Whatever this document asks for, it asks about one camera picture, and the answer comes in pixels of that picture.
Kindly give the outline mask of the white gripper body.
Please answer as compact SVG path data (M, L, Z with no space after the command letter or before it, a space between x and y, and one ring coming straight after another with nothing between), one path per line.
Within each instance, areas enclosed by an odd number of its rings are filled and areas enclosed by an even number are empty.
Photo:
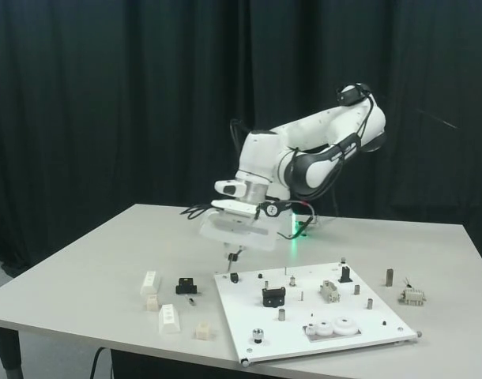
M200 234L242 249L270 251L274 249L280 226L278 220L267 217L255 220L228 212L211 211L201 221Z

